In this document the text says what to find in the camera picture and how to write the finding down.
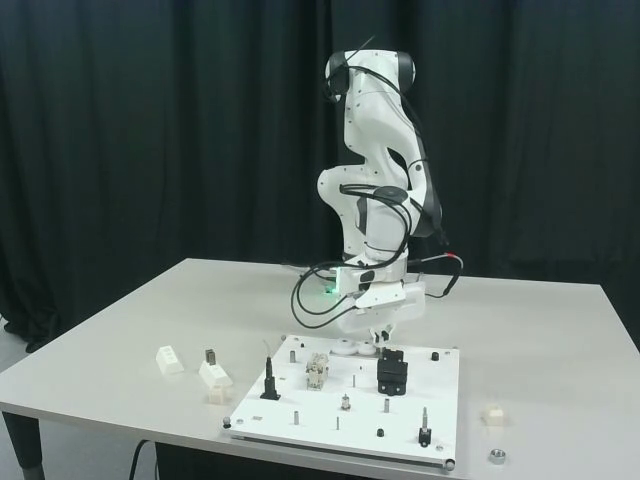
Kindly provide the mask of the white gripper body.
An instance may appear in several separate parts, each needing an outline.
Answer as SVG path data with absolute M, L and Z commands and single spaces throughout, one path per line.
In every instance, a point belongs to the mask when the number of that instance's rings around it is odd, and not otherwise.
M 425 312 L 425 284 L 374 282 L 361 295 L 347 301 L 354 307 L 339 319 L 344 333 L 390 332 L 397 324 L 412 321 Z

